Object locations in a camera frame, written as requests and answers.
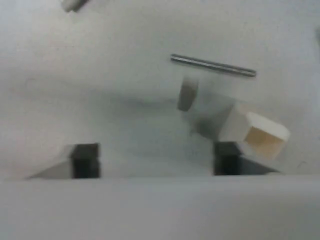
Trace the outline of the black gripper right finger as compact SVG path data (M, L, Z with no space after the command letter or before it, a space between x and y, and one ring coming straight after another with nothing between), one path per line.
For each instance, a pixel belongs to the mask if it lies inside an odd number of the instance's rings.
M213 143L214 175L268 175L279 174L274 168L256 161L246 143L216 141Z

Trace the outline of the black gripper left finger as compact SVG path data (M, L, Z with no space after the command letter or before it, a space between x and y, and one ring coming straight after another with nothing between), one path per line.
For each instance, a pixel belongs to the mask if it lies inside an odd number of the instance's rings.
M57 156L27 174L25 179L99 179L100 144L66 145Z

